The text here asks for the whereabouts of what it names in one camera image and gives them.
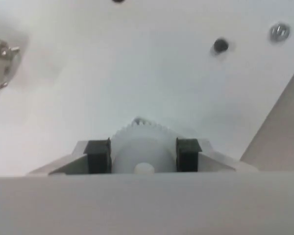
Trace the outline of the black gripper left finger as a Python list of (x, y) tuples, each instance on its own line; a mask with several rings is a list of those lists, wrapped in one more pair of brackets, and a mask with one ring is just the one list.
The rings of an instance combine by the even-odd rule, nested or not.
[(29, 175), (86, 175), (112, 172), (111, 141), (78, 141), (73, 152), (33, 170)]

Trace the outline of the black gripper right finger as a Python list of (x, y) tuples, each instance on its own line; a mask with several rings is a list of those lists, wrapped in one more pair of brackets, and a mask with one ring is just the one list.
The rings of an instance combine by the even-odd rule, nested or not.
[(214, 153), (203, 152), (198, 139), (176, 138), (175, 147), (177, 172), (236, 171), (223, 155), (218, 157)]

